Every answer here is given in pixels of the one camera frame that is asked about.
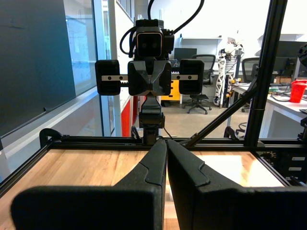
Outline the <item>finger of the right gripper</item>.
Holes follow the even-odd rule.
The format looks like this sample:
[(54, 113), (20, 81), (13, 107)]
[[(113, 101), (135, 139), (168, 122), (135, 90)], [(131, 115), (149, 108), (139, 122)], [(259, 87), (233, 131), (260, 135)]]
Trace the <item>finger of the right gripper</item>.
[(147, 95), (150, 92), (150, 78), (145, 61), (128, 63), (128, 84), (130, 95)]
[(169, 95), (171, 93), (172, 71), (168, 60), (154, 62), (151, 75), (151, 93), (153, 95)]

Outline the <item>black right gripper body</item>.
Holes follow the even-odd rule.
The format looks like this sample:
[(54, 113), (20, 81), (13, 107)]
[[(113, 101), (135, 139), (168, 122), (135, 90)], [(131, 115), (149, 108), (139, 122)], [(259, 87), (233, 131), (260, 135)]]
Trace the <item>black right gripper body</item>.
[[(150, 78), (155, 60), (145, 61), (146, 71)], [(119, 95), (122, 87), (129, 88), (128, 74), (120, 74), (118, 60), (99, 60), (95, 63), (97, 91), (100, 95)], [(172, 73), (172, 80), (179, 81), (179, 93), (184, 95), (199, 94), (202, 91), (204, 62), (199, 59), (183, 59), (178, 73)]]

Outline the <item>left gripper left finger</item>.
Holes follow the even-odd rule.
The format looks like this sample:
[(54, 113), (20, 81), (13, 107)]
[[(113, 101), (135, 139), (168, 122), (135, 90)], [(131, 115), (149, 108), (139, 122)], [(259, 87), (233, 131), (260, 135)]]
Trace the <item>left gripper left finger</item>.
[(167, 145), (156, 141), (114, 186), (37, 186), (12, 201), (18, 230), (161, 230)]

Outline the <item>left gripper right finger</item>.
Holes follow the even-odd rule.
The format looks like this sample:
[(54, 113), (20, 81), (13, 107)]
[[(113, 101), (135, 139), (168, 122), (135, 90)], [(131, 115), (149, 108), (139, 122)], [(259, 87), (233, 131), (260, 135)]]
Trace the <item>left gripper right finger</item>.
[(305, 187), (242, 187), (179, 143), (168, 142), (168, 178), (182, 230), (304, 230)]

